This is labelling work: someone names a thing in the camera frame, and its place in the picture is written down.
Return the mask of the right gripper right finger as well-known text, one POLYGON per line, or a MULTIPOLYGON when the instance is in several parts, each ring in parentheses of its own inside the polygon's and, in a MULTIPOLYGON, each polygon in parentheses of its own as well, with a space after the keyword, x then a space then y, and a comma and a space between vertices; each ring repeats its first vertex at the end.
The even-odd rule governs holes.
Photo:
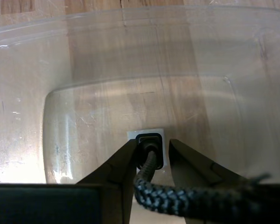
POLYGON ((169 142, 173 211, 207 223, 280 224, 280 184, 244 178, 179 140, 169 142))

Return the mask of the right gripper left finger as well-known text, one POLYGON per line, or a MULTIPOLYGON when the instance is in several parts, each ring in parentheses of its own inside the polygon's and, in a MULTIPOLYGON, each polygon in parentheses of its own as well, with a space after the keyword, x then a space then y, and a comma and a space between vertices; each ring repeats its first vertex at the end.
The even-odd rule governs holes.
POLYGON ((0 224, 127 224, 136 140, 75 184, 0 184, 0 224))

